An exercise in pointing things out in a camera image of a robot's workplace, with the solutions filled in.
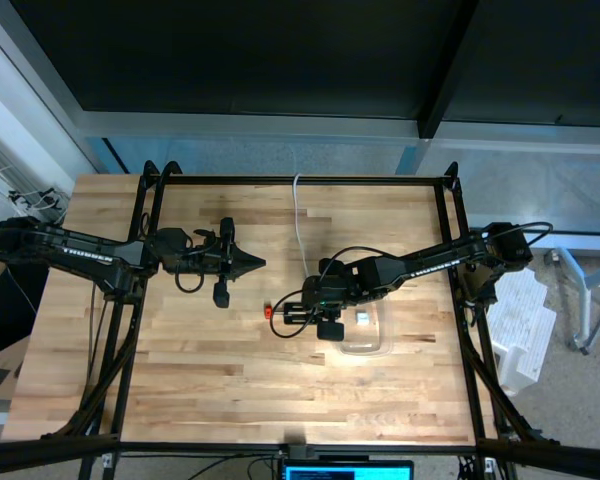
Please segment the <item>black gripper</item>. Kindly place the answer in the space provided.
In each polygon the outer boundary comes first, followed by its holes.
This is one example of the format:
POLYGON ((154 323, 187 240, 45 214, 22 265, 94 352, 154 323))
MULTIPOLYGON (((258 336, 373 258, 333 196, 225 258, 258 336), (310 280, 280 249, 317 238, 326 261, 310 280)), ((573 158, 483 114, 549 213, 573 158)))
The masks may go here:
POLYGON ((213 301, 217 307, 228 307, 230 295, 228 280, 232 268, 232 280, 264 268, 264 259, 244 252, 235 244, 235 224, 231 217, 220 221, 220 232, 216 235, 212 230, 196 229, 194 233, 204 238, 200 253, 200 271, 218 277, 213 288, 213 301))
POLYGON ((338 320, 353 291, 353 274, 335 259, 321 259, 318 269, 303 283, 302 307, 316 324, 319 340, 341 342, 345 330, 338 320))

